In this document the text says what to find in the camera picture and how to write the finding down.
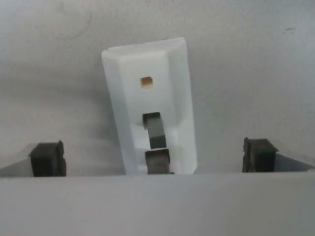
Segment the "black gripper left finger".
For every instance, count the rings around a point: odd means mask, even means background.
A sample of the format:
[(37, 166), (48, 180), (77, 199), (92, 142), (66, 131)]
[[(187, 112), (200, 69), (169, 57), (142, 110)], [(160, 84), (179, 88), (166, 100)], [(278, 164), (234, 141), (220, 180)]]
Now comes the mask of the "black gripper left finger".
[(0, 160), (1, 177), (65, 177), (67, 163), (64, 144), (57, 142), (30, 143), (19, 153)]

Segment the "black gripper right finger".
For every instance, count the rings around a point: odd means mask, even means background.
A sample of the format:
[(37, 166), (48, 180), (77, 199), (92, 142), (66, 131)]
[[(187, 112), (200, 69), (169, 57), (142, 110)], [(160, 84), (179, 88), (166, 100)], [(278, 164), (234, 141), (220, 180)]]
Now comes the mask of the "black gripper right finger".
[(266, 138), (244, 138), (242, 172), (305, 172), (310, 170), (310, 162), (279, 153)]

